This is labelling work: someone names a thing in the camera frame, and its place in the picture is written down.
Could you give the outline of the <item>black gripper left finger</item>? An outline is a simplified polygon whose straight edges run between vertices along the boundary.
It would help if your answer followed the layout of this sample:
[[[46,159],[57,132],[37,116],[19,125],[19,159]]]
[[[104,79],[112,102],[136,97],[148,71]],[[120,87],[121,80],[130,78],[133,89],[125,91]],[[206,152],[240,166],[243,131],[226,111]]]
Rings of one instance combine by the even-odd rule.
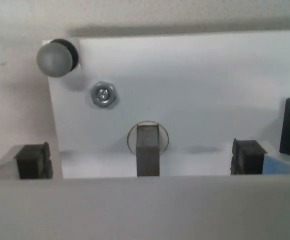
[[[0,180],[52,179],[49,143],[15,145],[0,158]]]

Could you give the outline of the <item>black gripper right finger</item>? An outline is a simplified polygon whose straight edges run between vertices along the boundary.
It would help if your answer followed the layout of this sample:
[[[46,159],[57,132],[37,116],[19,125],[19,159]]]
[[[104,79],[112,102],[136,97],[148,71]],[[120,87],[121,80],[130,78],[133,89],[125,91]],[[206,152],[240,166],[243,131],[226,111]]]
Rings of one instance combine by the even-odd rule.
[[[233,140],[231,175],[290,175],[290,155],[268,141]]]

